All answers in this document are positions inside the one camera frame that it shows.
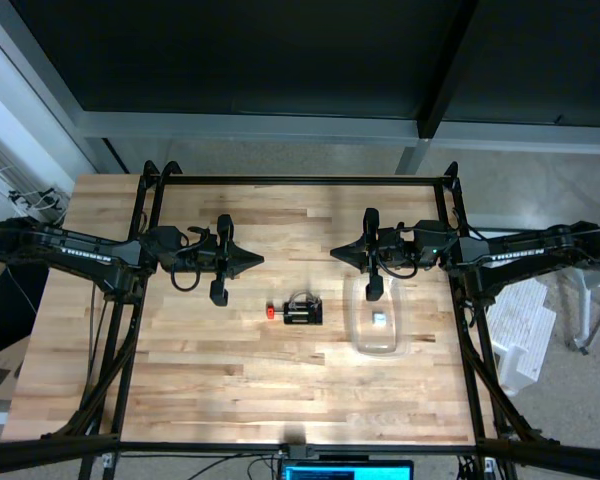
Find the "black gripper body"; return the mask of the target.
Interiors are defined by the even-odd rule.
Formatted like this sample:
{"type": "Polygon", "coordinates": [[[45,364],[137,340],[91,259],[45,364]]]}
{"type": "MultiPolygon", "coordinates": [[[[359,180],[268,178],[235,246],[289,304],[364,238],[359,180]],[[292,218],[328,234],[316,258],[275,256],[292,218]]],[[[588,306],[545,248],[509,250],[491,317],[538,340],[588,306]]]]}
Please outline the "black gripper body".
{"type": "Polygon", "coordinates": [[[215,279],[210,284],[210,299],[216,306],[227,306],[229,293],[225,288],[225,281],[227,278],[234,278],[230,255],[234,234],[233,221],[228,214],[220,215],[217,219],[216,234],[198,227],[190,227],[189,230],[199,232],[200,239],[185,252],[186,265],[195,273],[195,280],[183,291],[195,290],[203,273],[213,273],[215,279]]]}
{"type": "Polygon", "coordinates": [[[381,228],[379,211],[367,208],[363,217],[363,241],[366,253],[365,272],[369,282],[365,287],[366,300],[378,301],[384,293],[379,271],[390,277],[407,280],[414,277],[414,258],[401,234],[409,232],[403,222],[393,228],[381,228]]]}

